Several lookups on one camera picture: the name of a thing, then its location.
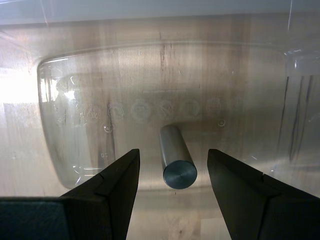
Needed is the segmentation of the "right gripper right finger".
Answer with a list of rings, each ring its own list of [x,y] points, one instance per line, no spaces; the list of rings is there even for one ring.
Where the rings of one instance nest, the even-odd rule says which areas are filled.
[[[233,240],[318,240],[320,199],[225,154],[208,151],[208,173]]]

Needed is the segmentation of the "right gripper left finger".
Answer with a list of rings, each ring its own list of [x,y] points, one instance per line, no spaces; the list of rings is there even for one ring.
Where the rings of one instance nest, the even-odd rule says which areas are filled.
[[[2,197],[2,240],[124,240],[138,190],[132,149],[59,197]]]

